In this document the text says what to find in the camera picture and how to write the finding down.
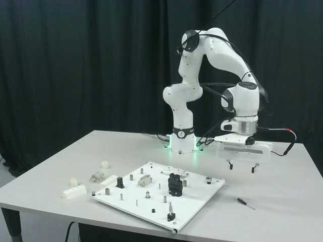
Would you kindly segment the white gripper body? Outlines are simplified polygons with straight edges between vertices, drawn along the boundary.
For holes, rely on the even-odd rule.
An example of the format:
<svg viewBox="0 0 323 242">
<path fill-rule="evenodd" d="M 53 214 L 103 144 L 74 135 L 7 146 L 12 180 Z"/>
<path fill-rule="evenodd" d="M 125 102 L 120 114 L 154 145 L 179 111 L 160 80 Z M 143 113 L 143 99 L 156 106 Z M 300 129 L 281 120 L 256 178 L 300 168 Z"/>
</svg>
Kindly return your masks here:
<svg viewBox="0 0 323 242">
<path fill-rule="evenodd" d="M 269 163 L 273 143 L 256 141 L 253 145 L 219 143 L 218 158 L 232 162 Z"/>
</svg>

